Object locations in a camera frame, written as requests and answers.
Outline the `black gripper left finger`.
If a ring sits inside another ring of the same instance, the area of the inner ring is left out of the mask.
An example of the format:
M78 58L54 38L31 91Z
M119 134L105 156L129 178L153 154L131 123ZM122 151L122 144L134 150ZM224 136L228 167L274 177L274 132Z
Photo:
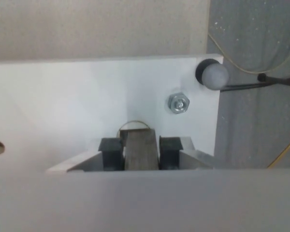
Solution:
M124 170L124 145L120 138L99 138L89 148L46 170L47 173L103 172Z

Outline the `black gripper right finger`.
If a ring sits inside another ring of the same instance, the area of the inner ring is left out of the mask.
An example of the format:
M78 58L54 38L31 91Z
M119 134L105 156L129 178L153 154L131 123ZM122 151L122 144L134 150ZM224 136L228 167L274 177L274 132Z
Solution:
M159 150L160 170L214 168L214 157L197 150L190 137L160 137Z

